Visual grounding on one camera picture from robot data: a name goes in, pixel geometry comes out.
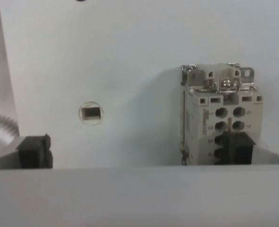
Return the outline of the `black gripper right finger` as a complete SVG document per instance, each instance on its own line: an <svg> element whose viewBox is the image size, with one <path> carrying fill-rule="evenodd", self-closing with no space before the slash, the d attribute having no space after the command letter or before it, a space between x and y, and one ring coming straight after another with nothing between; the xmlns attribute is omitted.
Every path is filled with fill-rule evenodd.
<svg viewBox="0 0 279 227"><path fill-rule="evenodd" d="M279 165L279 154L261 146L245 132L220 136L221 165Z"/></svg>

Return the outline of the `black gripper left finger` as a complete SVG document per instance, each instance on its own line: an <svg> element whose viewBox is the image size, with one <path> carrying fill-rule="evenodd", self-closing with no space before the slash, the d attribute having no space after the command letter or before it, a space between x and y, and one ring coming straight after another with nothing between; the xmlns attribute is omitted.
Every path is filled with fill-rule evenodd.
<svg viewBox="0 0 279 227"><path fill-rule="evenodd" d="M0 148L0 169L52 169L50 136L14 138Z"/></svg>

